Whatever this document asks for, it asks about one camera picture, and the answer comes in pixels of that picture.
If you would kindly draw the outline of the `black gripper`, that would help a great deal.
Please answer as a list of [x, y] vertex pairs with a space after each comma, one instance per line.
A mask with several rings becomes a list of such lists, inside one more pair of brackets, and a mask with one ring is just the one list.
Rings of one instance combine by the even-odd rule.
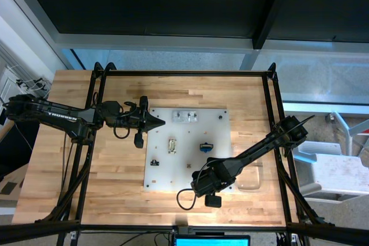
[[136, 148], [144, 147], [143, 133], [165, 125], [165, 121], [148, 113], [148, 97], [141, 96], [139, 105], [125, 101], [124, 105], [129, 106], [129, 112], [125, 112], [125, 126], [127, 129], [136, 129], [137, 133], [134, 136], [134, 145]]
[[227, 159], [208, 159], [207, 163], [192, 174], [191, 187], [197, 198], [205, 197], [206, 207], [221, 207], [222, 199], [217, 192], [235, 182], [225, 162]]

